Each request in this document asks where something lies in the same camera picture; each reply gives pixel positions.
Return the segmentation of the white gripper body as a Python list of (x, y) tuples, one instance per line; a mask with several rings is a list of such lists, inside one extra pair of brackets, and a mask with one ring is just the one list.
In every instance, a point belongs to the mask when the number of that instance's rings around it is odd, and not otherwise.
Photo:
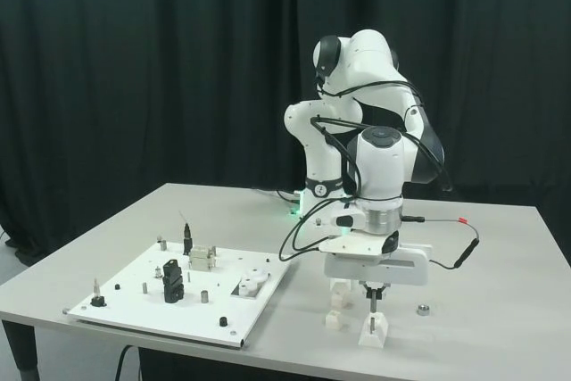
[(366, 283), (425, 286), (432, 251), (430, 244), (400, 244), (385, 255), (330, 253), (325, 258), (324, 273), (331, 278)]

